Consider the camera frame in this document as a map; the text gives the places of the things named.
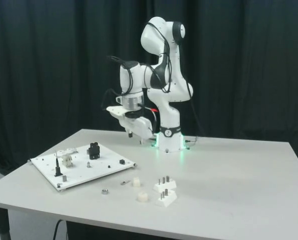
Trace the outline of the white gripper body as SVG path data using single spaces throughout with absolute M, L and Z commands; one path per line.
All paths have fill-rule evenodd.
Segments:
M 150 120 L 145 117 L 127 118 L 120 117 L 119 124 L 125 129 L 127 133 L 133 133 L 142 139 L 149 139 L 153 137 L 153 127 Z

